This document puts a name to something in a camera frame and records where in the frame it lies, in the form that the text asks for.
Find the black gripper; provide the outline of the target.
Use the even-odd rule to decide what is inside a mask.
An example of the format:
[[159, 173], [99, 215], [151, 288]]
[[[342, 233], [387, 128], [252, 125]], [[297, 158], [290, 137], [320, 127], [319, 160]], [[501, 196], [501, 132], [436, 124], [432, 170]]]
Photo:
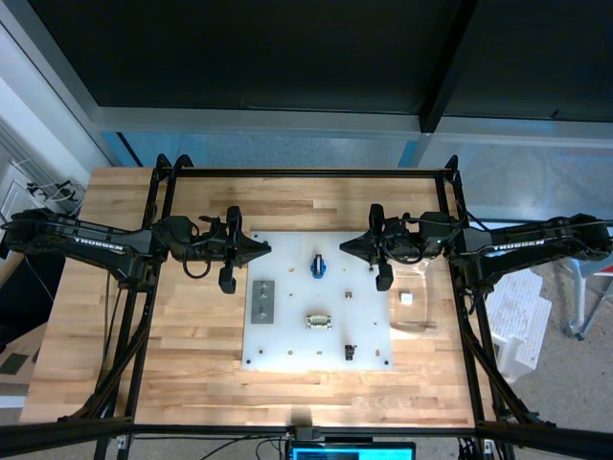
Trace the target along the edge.
[[[367, 264], [375, 265], [377, 291], [388, 291], [394, 281], [390, 260], [407, 262], [410, 255], [409, 233], [400, 218], [385, 218], [380, 204], [373, 204], [369, 214], [370, 231], [340, 244], [340, 250]], [[351, 248], [370, 247], [370, 249]]]
[[[272, 249], [266, 242], [248, 238], [241, 234], [242, 216], [238, 206], [231, 206], [226, 213], [226, 222], [218, 225], [213, 239], [209, 243], [209, 254], [212, 262], [222, 262], [219, 271], [218, 285], [225, 294], [234, 294], [237, 280], [234, 277], [234, 268], [241, 268], [259, 257], [269, 254]], [[240, 247], [248, 249], [238, 251]]]

